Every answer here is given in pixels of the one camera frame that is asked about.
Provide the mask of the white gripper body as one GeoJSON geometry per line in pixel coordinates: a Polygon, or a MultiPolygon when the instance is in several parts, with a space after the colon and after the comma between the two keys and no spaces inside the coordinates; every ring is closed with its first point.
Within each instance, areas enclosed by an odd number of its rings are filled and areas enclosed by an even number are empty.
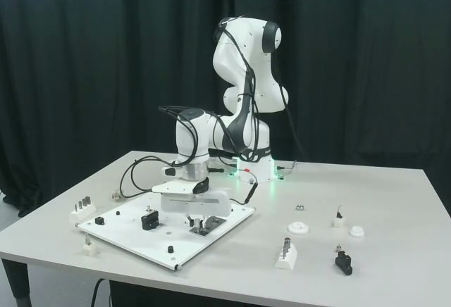
{"type": "Polygon", "coordinates": [[[211,189],[202,194],[162,194],[161,210],[183,215],[227,217],[231,201],[226,189],[211,189]]]}

